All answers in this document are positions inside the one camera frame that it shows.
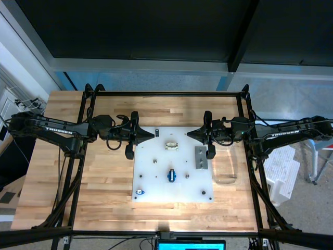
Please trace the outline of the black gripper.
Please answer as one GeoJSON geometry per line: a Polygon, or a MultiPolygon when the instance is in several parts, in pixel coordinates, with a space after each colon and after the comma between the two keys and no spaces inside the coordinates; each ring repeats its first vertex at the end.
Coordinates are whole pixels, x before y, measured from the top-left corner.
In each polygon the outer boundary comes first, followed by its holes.
{"type": "Polygon", "coordinates": [[[117,118],[122,122],[120,125],[110,129],[107,136],[107,147],[112,151],[116,151],[121,147],[123,141],[128,142],[128,145],[125,148],[125,156],[127,159],[134,159],[133,146],[153,139],[154,135],[138,125],[139,115],[137,111],[133,111],[130,118],[126,115],[117,115],[117,118]],[[118,141],[119,146],[111,148],[109,140],[118,141]]]}
{"type": "Polygon", "coordinates": [[[224,125],[225,122],[227,122],[226,117],[223,117],[221,120],[213,120],[212,112],[205,111],[204,125],[187,132],[187,136],[191,139],[200,142],[202,145],[207,145],[207,159],[213,159],[216,155],[214,142],[220,146],[231,146],[234,142],[231,128],[227,128],[224,125]]]}

